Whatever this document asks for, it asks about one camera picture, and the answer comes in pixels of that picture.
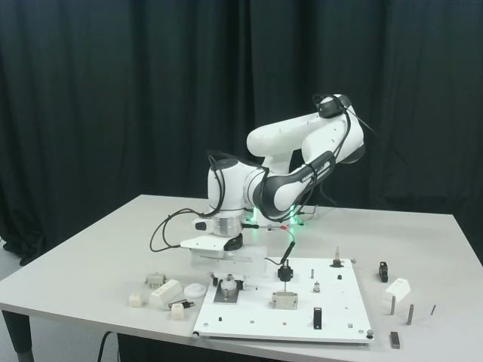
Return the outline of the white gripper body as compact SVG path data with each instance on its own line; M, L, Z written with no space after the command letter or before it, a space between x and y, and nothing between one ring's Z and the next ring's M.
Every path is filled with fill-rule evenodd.
M191 265L194 269L214 273L218 278L226 275L264 277L266 274L266 247L242 247L225 252L223 256L215 253L192 251Z

